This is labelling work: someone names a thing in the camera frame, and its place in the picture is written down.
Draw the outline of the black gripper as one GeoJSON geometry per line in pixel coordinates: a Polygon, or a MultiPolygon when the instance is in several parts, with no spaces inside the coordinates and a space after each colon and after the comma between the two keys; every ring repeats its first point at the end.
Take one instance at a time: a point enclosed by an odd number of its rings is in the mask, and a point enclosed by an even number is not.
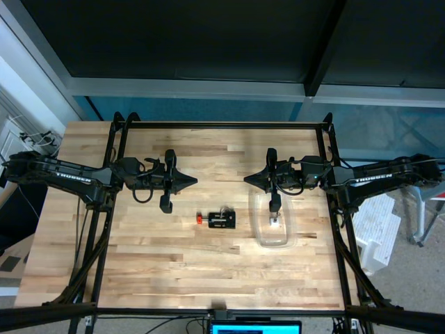
{"type": "Polygon", "coordinates": [[[176,167],[176,154],[174,150],[167,150],[164,162],[156,160],[149,174],[150,189],[161,190],[159,207],[164,214],[172,213],[170,196],[178,194],[187,187],[197,184],[197,178],[183,174],[176,167]]]}
{"type": "Polygon", "coordinates": [[[277,150],[268,148],[266,167],[258,173],[244,177],[244,182],[261,189],[264,193],[269,191],[271,194],[269,212],[278,213],[282,206],[281,196],[278,192],[280,191],[288,196],[292,195],[290,191],[285,189],[286,186],[288,189],[292,187],[289,183],[291,176],[291,162],[286,160],[278,161],[277,150]]]}

